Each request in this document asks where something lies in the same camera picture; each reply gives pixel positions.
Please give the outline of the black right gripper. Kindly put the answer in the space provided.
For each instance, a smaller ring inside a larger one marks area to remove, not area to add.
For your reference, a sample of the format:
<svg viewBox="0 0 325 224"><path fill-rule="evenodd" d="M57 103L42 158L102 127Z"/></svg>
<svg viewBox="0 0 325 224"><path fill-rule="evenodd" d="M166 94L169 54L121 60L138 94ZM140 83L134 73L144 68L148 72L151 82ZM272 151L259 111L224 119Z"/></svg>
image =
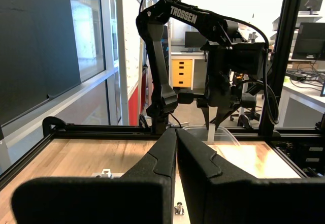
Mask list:
<svg viewBox="0 0 325 224"><path fill-rule="evenodd" d="M215 117L215 127L231 116L239 105L244 108L254 108L256 98L248 93L242 93L242 86L231 86L230 67L226 60L227 49L213 48L208 51L205 90L203 94L194 94L182 89L177 95L180 104L190 104L196 100L204 116L206 129L209 129L209 107L218 107Z"/></svg>

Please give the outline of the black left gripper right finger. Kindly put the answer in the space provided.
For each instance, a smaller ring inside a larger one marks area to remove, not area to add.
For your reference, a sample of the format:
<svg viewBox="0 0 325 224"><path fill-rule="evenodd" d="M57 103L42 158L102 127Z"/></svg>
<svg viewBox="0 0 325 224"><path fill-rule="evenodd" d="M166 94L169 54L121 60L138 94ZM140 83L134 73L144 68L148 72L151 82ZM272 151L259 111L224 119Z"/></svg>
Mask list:
<svg viewBox="0 0 325 224"><path fill-rule="evenodd" d="M186 130L177 162L191 223L324 223L324 179L259 179Z"/></svg>

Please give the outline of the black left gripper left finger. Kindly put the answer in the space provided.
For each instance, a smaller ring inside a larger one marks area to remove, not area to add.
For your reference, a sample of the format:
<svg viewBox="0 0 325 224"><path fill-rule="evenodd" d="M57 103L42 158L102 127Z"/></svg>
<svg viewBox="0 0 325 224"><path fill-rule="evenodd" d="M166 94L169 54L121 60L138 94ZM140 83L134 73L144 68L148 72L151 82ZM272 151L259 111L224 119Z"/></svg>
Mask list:
<svg viewBox="0 0 325 224"><path fill-rule="evenodd" d="M47 177L15 189L18 223L172 223L177 136L166 130L118 178Z"/></svg>

